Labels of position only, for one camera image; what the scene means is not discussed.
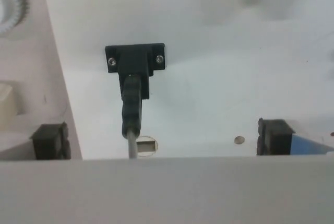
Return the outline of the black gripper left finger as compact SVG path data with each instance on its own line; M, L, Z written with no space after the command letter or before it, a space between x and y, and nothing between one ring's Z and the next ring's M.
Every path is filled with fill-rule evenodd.
M65 122L42 124L24 142L1 147L2 160L70 160L69 130Z

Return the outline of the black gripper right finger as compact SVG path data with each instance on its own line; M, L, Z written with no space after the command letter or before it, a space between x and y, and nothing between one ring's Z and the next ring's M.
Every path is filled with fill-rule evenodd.
M258 120L257 156L308 156L333 154L333 147L303 137L283 119Z

